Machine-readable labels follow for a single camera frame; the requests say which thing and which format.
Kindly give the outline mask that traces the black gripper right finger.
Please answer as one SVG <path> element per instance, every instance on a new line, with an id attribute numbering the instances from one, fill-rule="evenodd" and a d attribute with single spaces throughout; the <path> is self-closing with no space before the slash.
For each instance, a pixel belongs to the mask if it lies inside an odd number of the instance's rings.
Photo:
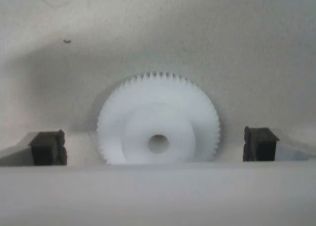
<path id="1" fill-rule="evenodd" d="M 315 146 L 295 140 L 278 128 L 246 126 L 244 129 L 244 162 L 307 161 L 315 158 Z"/>

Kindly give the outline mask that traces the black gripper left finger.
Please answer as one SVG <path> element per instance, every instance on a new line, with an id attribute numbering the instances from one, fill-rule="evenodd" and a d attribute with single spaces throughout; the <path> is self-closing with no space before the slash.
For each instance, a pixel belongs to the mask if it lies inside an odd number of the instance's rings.
<path id="1" fill-rule="evenodd" d="M 1 166 L 66 166 L 64 131 L 28 132 L 16 145 L 0 151 Z"/>

